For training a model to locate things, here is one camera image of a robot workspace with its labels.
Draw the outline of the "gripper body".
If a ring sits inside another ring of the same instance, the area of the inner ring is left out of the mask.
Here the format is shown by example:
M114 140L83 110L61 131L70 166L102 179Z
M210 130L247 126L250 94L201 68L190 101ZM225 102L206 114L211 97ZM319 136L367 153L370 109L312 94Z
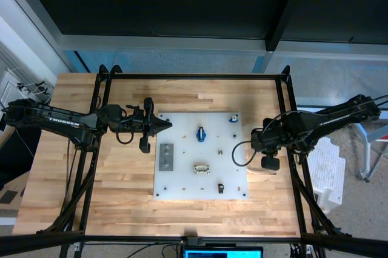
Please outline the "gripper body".
M279 149L262 150L261 167L266 170L278 171L280 168L280 161L277 158Z
M152 116L154 111L154 103L152 98L145 98L143 110L137 118L137 131L142 133L139 140L139 149L142 153L150 153L149 136L151 132Z

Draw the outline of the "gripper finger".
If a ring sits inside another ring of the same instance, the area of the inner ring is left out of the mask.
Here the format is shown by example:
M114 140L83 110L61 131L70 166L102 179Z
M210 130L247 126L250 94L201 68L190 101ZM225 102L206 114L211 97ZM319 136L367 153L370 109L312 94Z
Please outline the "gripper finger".
M151 125L151 135L152 136L155 136L157 135L158 133L168 129L168 128L171 128L172 127L172 124L167 124L167 125Z
M155 116L154 114L151 115L151 123L153 125L171 125L172 123L169 122L169 121L166 121L164 119L160 119L158 118L157 116Z

